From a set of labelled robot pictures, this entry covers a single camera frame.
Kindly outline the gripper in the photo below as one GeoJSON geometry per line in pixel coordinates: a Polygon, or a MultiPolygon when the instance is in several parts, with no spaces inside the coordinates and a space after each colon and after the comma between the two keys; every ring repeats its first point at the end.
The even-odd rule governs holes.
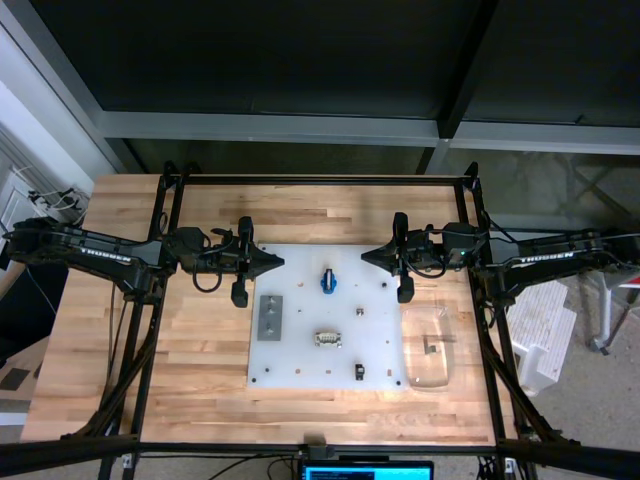
{"type": "Polygon", "coordinates": [[[249,298],[246,282],[282,267],[284,259],[253,243],[254,226],[249,216],[239,219],[236,235],[231,230],[222,229],[214,229],[213,233],[222,236],[222,243],[205,248],[197,256],[192,283],[197,291],[209,294],[221,287],[224,275],[235,275],[236,280],[231,286],[231,301],[237,308],[246,308],[249,298]],[[198,282],[199,273],[215,274],[216,284],[209,288],[202,287],[198,282]]]}
{"type": "Polygon", "coordinates": [[[439,279],[445,274],[445,260],[435,251],[426,230],[409,230],[408,216],[405,213],[394,214],[392,230],[394,253],[393,241],[390,240],[383,246],[362,253],[361,259],[397,276],[397,300],[399,303],[410,303],[415,294],[411,274],[423,279],[439,279]]]}

